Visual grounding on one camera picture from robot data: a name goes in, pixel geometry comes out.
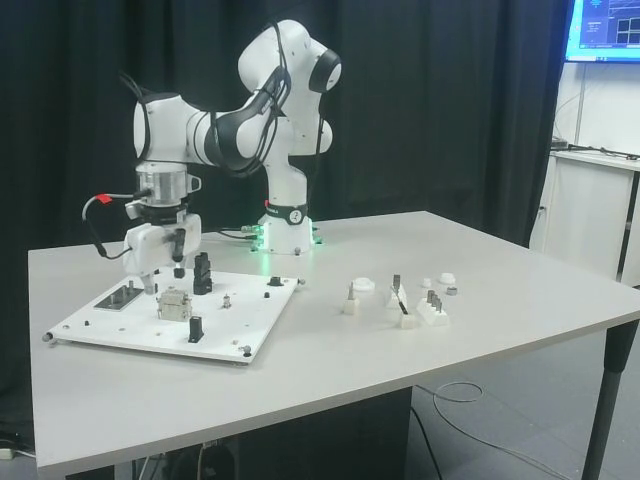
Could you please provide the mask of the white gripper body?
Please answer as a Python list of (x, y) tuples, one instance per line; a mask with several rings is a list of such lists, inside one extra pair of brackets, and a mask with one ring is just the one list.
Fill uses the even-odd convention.
[(202, 223), (197, 214), (187, 214), (172, 225), (145, 223), (127, 231), (123, 267), (127, 274), (141, 276), (183, 262), (201, 244)]

